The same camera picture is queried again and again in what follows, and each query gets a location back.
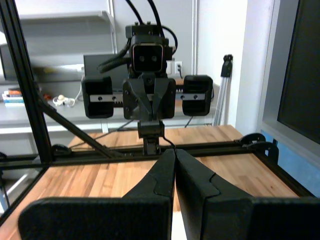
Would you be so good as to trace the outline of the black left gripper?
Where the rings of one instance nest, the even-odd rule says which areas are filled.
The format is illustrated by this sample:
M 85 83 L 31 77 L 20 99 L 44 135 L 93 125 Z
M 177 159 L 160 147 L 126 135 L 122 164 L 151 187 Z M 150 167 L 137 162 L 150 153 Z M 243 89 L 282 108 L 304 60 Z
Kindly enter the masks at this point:
M 143 73 L 124 79 L 122 89 L 113 89 L 112 79 L 86 78 L 83 101 L 88 118 L 110 118 L 115 108 L 122 108 L 127 120 L 172 119 L 176 101 L 182 102 L 185 116 L 206 116 L 213 96 L 213 80 L 207 75 L 187 75 L 182 84 L 168 77 Z

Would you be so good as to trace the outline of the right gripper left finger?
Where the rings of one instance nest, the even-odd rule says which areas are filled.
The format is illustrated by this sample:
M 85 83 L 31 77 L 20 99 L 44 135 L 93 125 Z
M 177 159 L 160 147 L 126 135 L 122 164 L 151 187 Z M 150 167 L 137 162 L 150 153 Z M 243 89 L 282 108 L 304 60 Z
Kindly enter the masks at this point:
M 166 150 L 121 198 L 48 197 L 19 215 L 23 240 L 169 240 L 175 151 Z

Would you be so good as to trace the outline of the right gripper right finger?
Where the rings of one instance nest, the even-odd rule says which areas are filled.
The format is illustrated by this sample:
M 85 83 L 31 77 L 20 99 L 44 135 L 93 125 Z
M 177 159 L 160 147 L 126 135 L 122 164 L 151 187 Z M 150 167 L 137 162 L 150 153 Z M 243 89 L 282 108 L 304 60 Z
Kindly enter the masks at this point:
M 189 240 L 317 240 L 320 200 L 254 197 L 182 149 L 176 188 Z

